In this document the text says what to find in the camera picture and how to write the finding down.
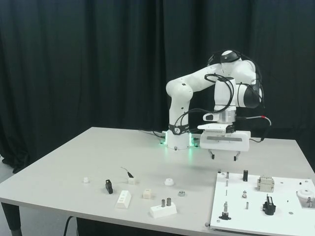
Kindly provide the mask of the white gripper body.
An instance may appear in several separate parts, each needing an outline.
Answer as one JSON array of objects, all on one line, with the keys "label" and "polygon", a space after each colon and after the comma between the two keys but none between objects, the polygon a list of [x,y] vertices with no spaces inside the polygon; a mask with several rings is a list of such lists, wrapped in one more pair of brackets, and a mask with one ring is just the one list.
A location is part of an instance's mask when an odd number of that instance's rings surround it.
[{"label": "white gripper body", "polygon": [[235,131],[224,135],[203,132],[200,147],[211,150],[249,150],[250,131]]}]

